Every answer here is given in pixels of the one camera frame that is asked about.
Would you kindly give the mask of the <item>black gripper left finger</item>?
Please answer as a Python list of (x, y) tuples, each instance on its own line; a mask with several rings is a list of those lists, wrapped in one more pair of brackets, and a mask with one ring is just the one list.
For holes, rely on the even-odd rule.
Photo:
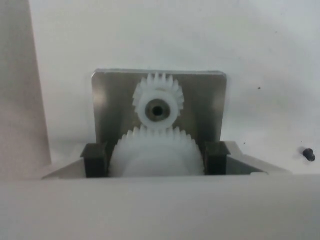
[(41, 170), (42, 179), (96, 179), (107, 177), (108, 143), (77, 145), (68, 158)]

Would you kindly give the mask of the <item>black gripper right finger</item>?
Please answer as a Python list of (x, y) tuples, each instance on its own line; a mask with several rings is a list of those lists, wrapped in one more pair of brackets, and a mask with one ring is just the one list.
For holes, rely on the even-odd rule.
[(203, 160), (207, 176), (271, 175), (288, 172), (286, 169), (244, 154), (234, 141), (206, 142)]

